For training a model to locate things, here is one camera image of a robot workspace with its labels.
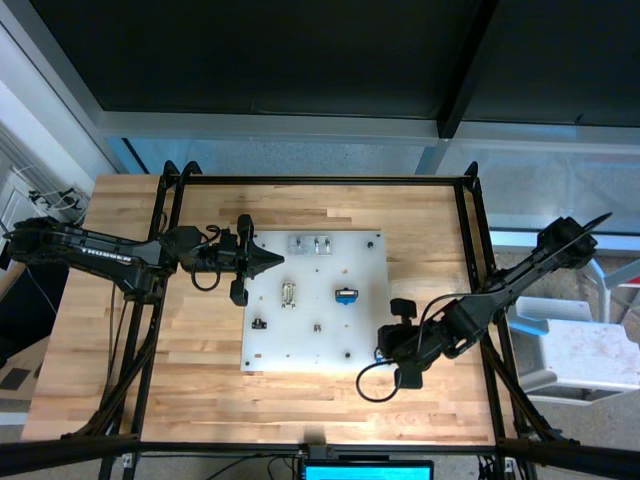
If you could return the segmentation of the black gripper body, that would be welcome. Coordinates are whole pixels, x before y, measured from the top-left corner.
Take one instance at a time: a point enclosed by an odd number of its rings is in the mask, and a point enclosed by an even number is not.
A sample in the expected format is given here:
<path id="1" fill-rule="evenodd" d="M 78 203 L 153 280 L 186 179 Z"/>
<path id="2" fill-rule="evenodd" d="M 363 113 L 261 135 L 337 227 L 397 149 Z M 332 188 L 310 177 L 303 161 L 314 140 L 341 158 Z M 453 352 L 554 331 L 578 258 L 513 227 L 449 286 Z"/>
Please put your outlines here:
<path id="1" fill-rule="evenodd" d="M 254 225 L 249 215 L 238 217 L 236 233 L 226 228 L 221 231 L 217 243 L 217 270 L 220 273 L 232 273 L 235 279 L 230 285 L 230 299 L 239 307 L 246 307 L 249 293 L 246 281 L 251 277 L 251 241 L 253 241 Z"/>
<path id="2" fill-rule="evenodd" d="M 390 301 L 391 313 L 400 317 L 401 357 L 392 358 L 396 364 L 395 383 L 398 389 L 421 389 L 423 373 L 441 354 L 441 338 L 427 322 L 413 325 L 417 317 L 414 301 L 394 298 Z"/>

